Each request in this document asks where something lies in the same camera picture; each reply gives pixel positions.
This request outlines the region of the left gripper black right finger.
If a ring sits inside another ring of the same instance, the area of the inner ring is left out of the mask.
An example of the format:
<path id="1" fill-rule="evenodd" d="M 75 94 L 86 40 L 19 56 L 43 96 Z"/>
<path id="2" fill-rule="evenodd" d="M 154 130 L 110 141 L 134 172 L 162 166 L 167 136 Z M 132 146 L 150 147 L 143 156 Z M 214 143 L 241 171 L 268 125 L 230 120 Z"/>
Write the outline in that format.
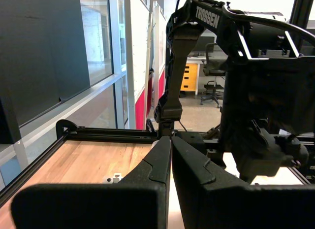
<path id="1" fill-rule="evenodd" d="M 312 229 L 312 185 L 250 185 L 179 137 L 172 170 L 187 229 Z"/>

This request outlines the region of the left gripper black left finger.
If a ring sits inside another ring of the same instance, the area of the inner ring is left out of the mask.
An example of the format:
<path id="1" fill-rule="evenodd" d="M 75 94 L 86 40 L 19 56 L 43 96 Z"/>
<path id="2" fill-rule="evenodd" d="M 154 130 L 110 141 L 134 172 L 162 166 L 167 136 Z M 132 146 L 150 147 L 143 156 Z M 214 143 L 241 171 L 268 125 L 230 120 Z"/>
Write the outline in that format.
<path id="1" fill-rule="evenodd" d="M 162 137 L 116 184 L 37 184 L 11 202 L 18 229 L 165 229 L 171 142 Z"/>

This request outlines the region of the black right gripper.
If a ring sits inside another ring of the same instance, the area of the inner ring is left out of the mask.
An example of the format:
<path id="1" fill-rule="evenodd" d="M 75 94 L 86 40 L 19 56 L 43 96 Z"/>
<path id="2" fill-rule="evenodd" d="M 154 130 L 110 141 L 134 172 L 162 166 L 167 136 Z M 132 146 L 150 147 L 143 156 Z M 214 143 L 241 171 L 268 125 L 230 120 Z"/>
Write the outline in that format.
<path id="1" fill-rule="evenodd" d="M 280 167 L 304 166 L 307 148 L 294 135 L 270 134 L 264 119 L 222 119 L 220 143 L 231 152 L 239 177 L 251 183 L 257 176 L 273 177 Z"/>

